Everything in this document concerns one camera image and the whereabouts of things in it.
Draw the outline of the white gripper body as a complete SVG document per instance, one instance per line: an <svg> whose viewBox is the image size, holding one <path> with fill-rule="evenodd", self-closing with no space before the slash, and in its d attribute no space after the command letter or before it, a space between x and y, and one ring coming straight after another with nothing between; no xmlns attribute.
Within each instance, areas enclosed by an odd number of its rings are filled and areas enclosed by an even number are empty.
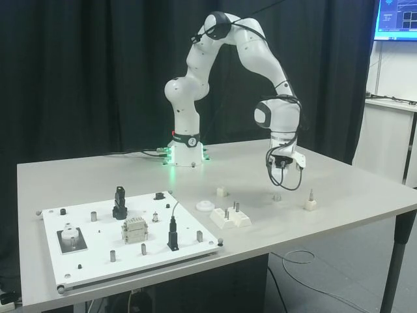
<svg viewBox="0 0 417 313"><path fill-rule="evenodd" d="M284 183L289 166L294 162L295 150L290 148L268 150L268 175L276 186Z"/></svg>

